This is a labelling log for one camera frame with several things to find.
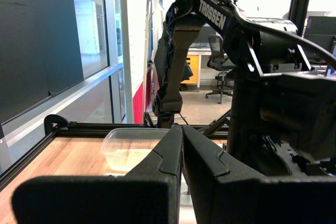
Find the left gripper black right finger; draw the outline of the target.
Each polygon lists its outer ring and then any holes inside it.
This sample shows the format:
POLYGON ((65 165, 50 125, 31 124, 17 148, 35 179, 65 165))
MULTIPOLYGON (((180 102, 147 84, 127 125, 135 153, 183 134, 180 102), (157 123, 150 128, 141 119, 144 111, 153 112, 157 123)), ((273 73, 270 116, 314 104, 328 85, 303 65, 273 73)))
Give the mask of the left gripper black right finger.
POLYGON ((335 179, 267 177, 183 127, 183 163, 198 223, 335 223, 335 179))

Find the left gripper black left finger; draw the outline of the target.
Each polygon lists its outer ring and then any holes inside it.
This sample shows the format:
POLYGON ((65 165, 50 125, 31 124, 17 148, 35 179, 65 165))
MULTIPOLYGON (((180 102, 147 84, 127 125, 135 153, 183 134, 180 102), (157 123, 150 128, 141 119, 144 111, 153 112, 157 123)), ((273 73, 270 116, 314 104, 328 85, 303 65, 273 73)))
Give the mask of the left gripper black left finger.
POLYGON ((175 125, 126 175, 40 176, 13 192, 18 223, 178 223, 183 133, 175 125))

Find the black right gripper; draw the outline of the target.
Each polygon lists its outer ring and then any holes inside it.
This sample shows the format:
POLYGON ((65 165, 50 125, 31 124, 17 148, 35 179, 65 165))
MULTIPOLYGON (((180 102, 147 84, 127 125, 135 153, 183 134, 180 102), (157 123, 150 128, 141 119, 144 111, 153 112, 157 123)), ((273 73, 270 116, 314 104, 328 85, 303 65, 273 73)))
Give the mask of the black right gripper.
POLYGON ((252 80, 232 73, 227 153, 267 176, 335 158, 335 78, 287 72, 252 80))

